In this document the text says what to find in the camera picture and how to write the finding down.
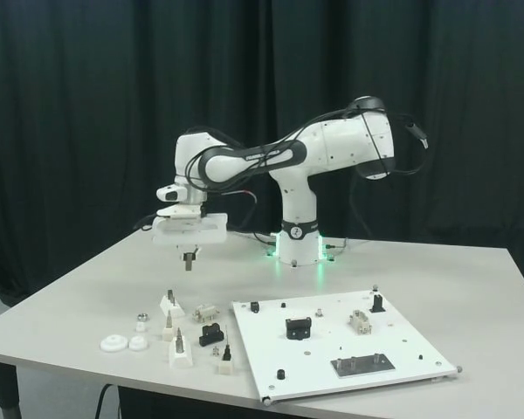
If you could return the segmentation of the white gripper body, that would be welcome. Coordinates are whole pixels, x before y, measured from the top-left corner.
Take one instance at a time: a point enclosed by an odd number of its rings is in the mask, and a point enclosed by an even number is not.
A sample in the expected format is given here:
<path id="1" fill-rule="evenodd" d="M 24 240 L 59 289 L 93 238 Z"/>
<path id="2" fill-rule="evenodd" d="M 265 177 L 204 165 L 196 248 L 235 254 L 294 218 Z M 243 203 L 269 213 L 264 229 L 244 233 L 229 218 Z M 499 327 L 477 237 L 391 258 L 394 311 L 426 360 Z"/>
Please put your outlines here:
<path id="1" fill-rule="evenodd" d="M 222 243 L 227 235 L 227 221 L 228 216 L 225 213 L 184 219 L 158 216 L 152 225 L 153 241 L 166 245 Z"/>

